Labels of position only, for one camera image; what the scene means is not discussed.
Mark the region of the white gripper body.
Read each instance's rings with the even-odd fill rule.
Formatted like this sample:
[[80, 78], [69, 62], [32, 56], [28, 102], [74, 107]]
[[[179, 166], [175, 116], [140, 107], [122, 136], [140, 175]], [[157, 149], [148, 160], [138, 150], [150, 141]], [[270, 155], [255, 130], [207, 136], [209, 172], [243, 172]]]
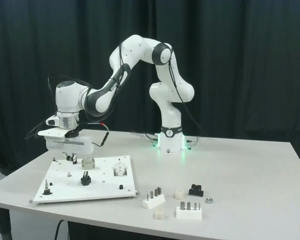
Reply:
[[93, 139], [88, 135], [73, 138], [45, 137], [46, 148], [49, 151], [59, 151], [67, 154], [90, 155], [94, 151]]

